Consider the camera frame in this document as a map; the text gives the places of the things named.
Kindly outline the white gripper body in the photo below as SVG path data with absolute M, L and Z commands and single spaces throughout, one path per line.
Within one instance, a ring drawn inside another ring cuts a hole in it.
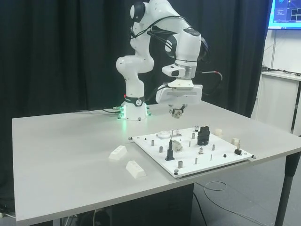
M 192 88 L 171 88 L 161 85 L 156 93 L 156 102 L 164 105 L 197 105 L 202 98 L 202 85 Z

